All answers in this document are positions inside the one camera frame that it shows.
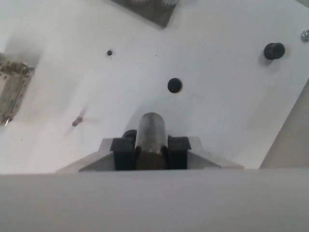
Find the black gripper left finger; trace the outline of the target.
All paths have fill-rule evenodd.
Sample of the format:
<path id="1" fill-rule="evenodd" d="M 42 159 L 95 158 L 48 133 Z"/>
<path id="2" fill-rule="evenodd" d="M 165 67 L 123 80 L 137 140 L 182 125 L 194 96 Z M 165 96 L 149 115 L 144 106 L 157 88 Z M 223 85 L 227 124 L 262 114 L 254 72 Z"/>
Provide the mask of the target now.
<path id="1" fill-rule="evenodd" d="M 105 138 L 98 151 L 61 169 L 58 173 L 132 171 L 135 147 L 132 138 Z"/>

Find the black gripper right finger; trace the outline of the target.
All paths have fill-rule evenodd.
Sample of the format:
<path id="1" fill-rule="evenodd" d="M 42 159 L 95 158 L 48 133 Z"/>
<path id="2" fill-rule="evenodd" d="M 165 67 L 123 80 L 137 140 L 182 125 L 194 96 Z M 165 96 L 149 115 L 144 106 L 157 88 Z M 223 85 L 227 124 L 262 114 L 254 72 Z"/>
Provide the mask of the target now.
<path id="1" fill-rule="evenodd" d="M 199 137 L 168 137 L 170 170 L 243 169 L 244 167 L 206 151 Z"/>

